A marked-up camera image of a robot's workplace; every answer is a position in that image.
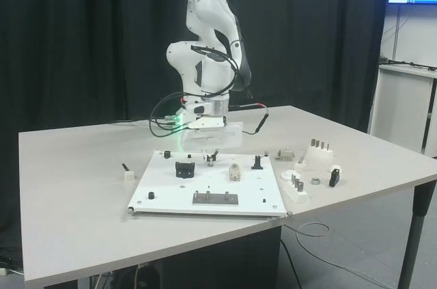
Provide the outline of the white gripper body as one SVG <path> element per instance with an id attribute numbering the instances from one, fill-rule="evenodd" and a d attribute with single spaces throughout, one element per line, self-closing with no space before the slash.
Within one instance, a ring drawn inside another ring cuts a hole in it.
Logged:
<path id="1" fill-rule="evenodd" d="M 242 145 L 242 122 L 230 122 L 222 128 L 185 130 L 182 134 L 183 151 L 221 150 Z"/>

